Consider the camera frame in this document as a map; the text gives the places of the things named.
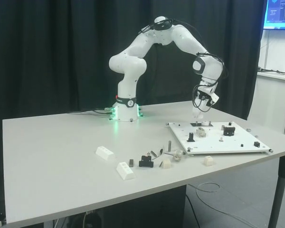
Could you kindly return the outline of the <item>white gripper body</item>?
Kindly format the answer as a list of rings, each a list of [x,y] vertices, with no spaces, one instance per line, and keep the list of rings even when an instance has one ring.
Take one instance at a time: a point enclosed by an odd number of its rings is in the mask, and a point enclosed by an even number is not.
[[[204,92],[197,92],[193,97],[193,106],[201,112],[207,112],[217,101],[219,96],[215,93],[206,94]]]

